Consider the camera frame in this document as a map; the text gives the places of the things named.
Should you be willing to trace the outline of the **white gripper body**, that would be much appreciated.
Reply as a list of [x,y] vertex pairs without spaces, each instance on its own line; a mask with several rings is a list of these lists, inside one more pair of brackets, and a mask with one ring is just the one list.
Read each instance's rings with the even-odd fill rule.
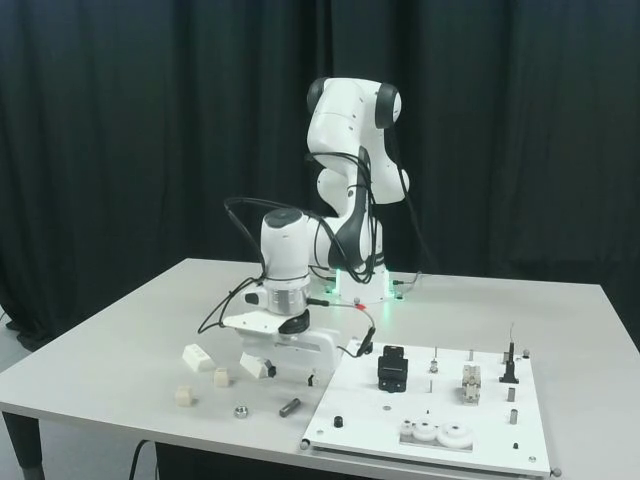
[[269,362],[277,373],[296,370],[328,381],[342,357],[340,333],[334,329],[310,328],[292,335],[240,331],[239,335],[243,351]]

